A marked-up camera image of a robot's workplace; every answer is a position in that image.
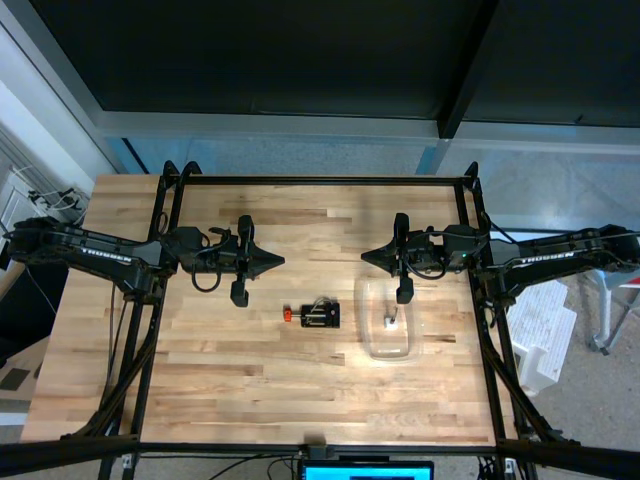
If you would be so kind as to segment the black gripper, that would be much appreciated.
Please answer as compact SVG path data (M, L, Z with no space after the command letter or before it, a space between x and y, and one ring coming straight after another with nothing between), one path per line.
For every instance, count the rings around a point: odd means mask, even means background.
M361 259L390 276L397 276L399 286L396 301L398 304L409 304L414 297L413 279L433 280L431 231L411 231L409 216L397 213L393 225L393 241L362 253Z
M235 275L235 280L231 283L230 298L236 307L247 307L249 303L249 293L245 283L250 277L251 258L255 259L252 263L253 278L285 263L284 257L268 252L253 243L254 234L255 227L251 216L242 215L238 219L237 233L229 233L214 256L216 272Z

